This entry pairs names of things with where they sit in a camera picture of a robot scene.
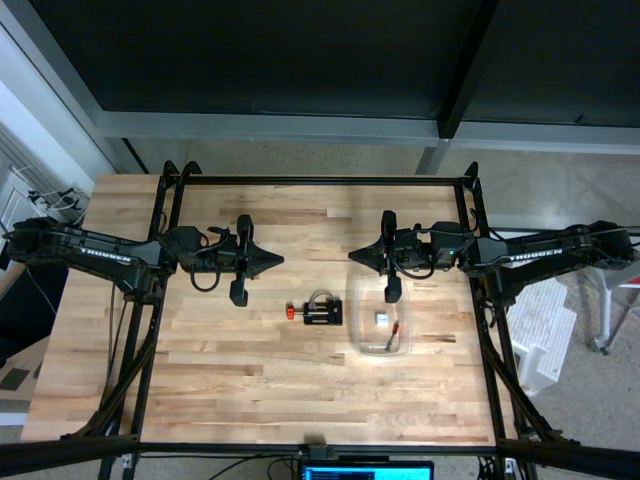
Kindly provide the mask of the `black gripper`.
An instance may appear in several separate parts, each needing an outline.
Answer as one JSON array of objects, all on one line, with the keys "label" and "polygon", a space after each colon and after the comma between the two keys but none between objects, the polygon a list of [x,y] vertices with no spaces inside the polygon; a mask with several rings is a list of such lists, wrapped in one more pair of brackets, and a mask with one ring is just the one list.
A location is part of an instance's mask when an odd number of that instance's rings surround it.
[{"label": "black gripper", "polygon": [[385,210],[381,220],[381,239],[348,254],[350,260],[387,278],[384,299],[388,304],[395,304],[401,299],[400,274],[413,280],[425,280],[433,275],[429,247],[418,238],[422,231],[420,223],[413,228],[398,229],[396,214]]},{"label": "black gripper", "polygon": [[[189,268],[191,285],[199,292],[208,293],[217,288],[223,273],[234,274],[235,279],[230,284],[229,298],[236,307],[246,307],[248,291],[245,288],[245,280],[283,264],[284,257],[264,250],[256,244],[251,245],[254,224],[247,214],[238,217],[235,234],[232,234],[229,229],[218,227],[210,227],[209,231],[218,233],[219,240],[197,252],[194,264]],[[249,274],[250,256],[253,261]],[[198,273],[213,273],[214,283],[210,287],[200,286],[196,281]]]}]

